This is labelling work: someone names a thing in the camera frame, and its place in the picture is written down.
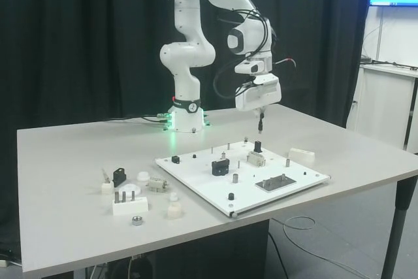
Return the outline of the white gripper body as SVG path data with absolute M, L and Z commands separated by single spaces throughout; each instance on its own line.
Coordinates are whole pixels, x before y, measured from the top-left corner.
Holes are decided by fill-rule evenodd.
M 244 84 L 236 90 L 235 107 L 239 111 L 250 111 L 281 101 L 279 80 L 262 84 Z

